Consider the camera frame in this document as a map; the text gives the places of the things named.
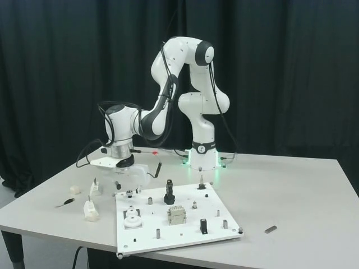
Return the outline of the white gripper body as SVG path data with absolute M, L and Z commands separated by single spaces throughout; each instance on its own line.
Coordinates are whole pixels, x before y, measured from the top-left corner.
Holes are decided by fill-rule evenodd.
M 118 182 L 121 187 L 144 187 L 149 184 L 147 165 L 132 165 L 128 168 L 113 168 L 105 172 L 105 179 Z

